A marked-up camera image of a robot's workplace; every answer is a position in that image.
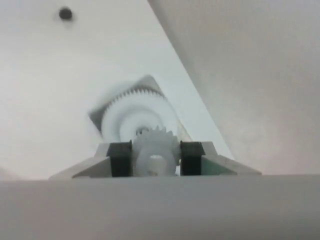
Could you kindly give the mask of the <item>gripper left finger black block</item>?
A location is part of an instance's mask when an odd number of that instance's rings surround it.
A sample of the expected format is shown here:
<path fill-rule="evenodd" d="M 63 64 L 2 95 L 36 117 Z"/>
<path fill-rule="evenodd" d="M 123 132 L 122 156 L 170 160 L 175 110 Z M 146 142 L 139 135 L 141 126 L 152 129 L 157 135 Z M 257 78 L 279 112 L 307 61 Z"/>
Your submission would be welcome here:
<path fill-rule="evenodd" d="M 52 179 L 125 178 L 133 176 L 133 142 L 101 143 L 93 157 L 53 176 Z"/>

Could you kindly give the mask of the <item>gripper right finger black block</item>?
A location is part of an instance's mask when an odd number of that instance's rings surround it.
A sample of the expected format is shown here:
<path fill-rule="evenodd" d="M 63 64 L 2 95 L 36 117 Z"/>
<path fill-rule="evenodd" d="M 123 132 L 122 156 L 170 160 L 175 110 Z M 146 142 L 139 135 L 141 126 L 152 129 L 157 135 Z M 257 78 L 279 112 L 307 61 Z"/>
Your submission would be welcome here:
<path fill-rule="evenodd" d="M 210 141 L 180 142 L 182 176 L 260 176 L 256 169 L 217 153 Z"/>

